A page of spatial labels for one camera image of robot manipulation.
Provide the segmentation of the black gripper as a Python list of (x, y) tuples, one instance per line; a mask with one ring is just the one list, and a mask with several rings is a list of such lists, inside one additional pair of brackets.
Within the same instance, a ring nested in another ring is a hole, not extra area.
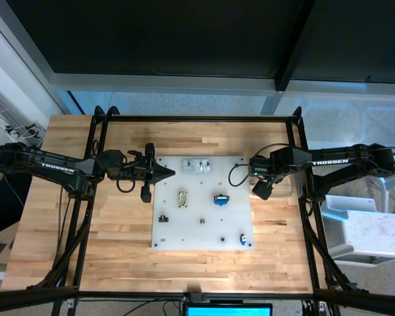
[(153, 184), (175, 175), (174, 170), (162, 164), (162, 160), (155, 159), (155, 146), (153, 143), (145, 145), (145, 153), (138, 165), (139, 175), (142, 177), (144, 184), (141, 187), (140, 197), (143, 202), (151, 201), (150, 184), (153, 177)]
[(277, 179), (275, 171), (276, 162), (272, 157), (253, 157), (249, 160), (249, 176), (273, 183)]

